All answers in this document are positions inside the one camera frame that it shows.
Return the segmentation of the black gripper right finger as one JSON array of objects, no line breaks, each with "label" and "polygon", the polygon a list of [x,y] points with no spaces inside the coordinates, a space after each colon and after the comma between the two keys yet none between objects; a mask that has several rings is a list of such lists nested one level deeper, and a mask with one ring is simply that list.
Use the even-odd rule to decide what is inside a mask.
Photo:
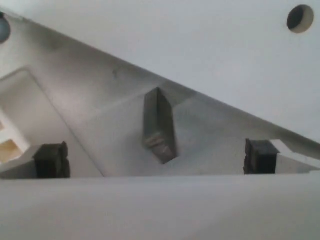
[{"label": "black gripper right finger", "polygon": [[306,174],[319,170],[318,159],[291,151],[281,140],[245,140],[245,175]]}]

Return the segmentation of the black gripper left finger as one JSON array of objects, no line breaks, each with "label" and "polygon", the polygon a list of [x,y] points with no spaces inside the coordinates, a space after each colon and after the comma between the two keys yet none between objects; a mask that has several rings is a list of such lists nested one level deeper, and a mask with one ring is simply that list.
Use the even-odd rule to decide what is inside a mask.
[{"label": "black gripper left finger", "polygon": [[30,147],[19,158],[0,165],[1,179],[69,179],[66,142]]}]

